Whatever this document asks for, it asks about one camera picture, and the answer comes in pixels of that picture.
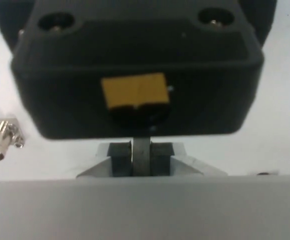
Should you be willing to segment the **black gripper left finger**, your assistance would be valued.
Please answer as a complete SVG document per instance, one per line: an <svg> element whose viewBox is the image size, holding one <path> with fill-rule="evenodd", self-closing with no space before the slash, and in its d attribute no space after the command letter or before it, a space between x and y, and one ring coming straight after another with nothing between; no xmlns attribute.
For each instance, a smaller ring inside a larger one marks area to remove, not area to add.
<svg viewBox="0 0 290 240"><path fill-rule="evenodd" d="M131 142L108 142L98 146L94 165L77 178L117 178L132 176L132 144Z"/></svg>

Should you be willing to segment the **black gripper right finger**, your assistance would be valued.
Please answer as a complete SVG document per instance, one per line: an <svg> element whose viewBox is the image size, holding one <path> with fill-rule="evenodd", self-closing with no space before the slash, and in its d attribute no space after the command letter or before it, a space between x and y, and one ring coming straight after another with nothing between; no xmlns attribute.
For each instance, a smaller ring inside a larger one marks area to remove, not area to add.
<svg viewBox="0 0 290 240"><path fill-rule="evenodd" d="M187 155L181 142L154 142L151 144L150 172L154 177L203 176L224 177L226 172Z"/></svg>

